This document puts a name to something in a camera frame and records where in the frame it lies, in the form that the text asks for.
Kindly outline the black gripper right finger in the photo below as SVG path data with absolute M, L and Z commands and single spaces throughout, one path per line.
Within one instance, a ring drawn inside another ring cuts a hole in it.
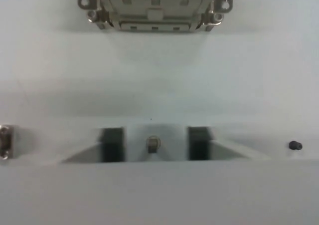
M 187 159 L 269 160 L 269 156 L 201 126 L 187 127 Z

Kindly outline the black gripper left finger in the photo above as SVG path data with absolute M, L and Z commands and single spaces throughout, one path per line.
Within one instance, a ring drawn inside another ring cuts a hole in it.
M 118 163 L 125 161 L 125 128 L 81 130 L 51 151 L 46 163 Z

